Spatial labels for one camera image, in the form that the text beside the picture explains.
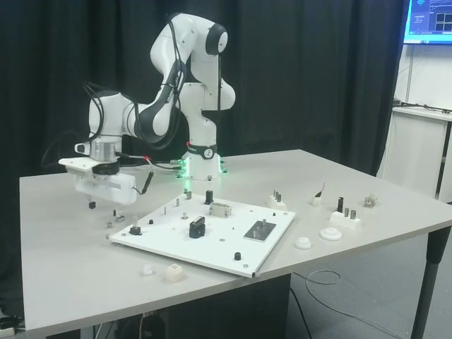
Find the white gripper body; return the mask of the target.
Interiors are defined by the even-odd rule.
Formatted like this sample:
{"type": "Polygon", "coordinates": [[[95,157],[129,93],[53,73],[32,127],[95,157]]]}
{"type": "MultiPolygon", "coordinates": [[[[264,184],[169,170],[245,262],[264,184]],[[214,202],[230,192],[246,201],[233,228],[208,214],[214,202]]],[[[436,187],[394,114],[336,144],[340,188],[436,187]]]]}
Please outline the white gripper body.
{"type": "Polygon", "coordinates": [[[131,205],[137,199],[136,178],[128,174],[76,175],[74,186],[78,192],[120,205],[131,205]]]}

